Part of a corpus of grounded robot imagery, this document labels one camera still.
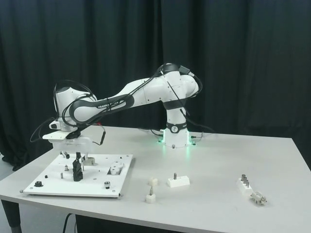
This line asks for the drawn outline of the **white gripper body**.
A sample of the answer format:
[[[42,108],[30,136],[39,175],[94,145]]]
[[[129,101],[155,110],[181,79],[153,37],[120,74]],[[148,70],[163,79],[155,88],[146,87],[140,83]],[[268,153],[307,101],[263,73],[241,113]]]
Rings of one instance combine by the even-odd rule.
[[[53,148],[57,151],[70,153],[89,154],[93,151],[93,142],[89,137],[81,136],[75,139],[52,140]]]

